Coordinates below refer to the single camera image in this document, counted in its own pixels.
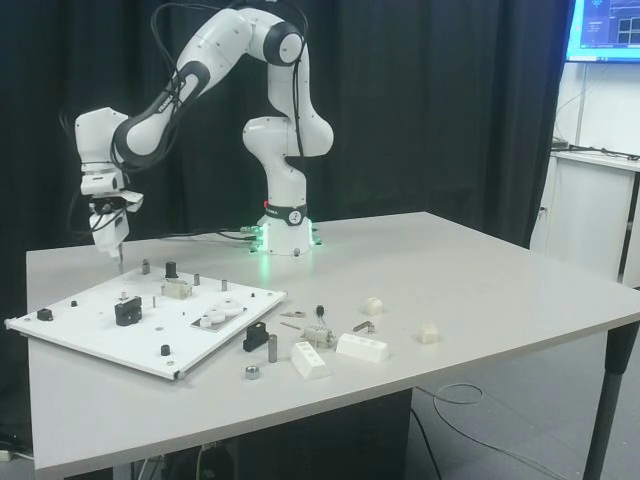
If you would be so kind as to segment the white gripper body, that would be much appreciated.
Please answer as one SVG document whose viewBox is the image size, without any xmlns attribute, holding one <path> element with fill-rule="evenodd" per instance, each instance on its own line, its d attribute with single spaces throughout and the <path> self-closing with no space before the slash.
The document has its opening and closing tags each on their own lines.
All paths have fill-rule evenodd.
<svg viewBox="0 0 640 480">
<path fill-rule="evenodd" d="M 122 244 L 129 234 L 125 209 L 110 213 L 94 213 L 89 218 L 90 233 L 100 252 L 109 252 Z"/>
</svg>

